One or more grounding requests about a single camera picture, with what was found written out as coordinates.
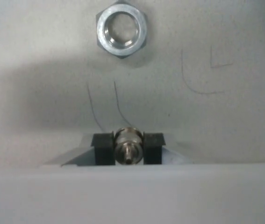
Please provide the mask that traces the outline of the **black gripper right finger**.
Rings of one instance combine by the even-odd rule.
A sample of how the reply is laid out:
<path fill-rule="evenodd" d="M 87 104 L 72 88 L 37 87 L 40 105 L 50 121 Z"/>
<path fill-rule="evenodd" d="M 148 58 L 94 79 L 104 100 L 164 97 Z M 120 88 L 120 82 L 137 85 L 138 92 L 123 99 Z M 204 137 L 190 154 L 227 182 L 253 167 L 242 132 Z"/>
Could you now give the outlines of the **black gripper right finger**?
<path fill-rule="evenodd" d="M 193 164 L 183 155 L 181 142 L 169 133 L 143 133 L 143 163 L 146 165 Z"/>

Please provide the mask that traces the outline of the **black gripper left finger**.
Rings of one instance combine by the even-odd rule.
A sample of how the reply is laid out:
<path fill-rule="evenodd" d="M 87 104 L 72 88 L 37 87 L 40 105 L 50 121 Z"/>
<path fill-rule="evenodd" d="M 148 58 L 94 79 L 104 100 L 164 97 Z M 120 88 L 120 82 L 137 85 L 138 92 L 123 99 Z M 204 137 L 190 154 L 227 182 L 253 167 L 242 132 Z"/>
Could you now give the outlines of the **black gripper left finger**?
<path fill-rule="evenodd" d="M 46 161 L 43 167 L 114 166 L 114 134 L 85 134 L 78 147 Z"/>

